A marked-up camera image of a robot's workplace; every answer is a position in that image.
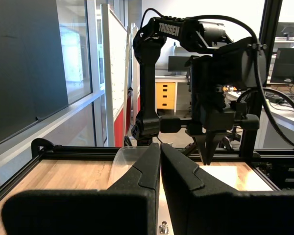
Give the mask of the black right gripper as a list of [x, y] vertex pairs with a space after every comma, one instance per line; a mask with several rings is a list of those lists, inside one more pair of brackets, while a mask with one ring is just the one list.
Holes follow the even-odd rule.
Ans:
[[[214, 80], [213, 57], [192, 56], [187, 65], [190, 72], [192, 111], [186, 126], [189, 135], [194, 136], [202, 163], [208, 165], [224, 133], [235, 126], [244, 130], [258, 130], [260, 121], [256, 115], [247, 113], [245, 102], [225, 102], [222, 90], [224, 82]], [[208, 133], [207, 147], [206, 136], [201, 134], [202, 128]]]

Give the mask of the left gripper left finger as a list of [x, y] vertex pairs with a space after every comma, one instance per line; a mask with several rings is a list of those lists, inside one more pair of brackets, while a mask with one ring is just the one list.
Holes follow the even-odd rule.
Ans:
[[27, 190], [10, 197], [1, 218], [9, 235], [154, 235], [161, 153], [151, 144], [106, 190]]

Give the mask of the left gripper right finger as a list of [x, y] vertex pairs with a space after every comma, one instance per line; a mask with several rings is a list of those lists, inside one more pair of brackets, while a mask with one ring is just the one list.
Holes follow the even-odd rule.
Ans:
[[294, 235], [294, 190], [236, 190], [165, 143], [161, 174], [176, 235]]

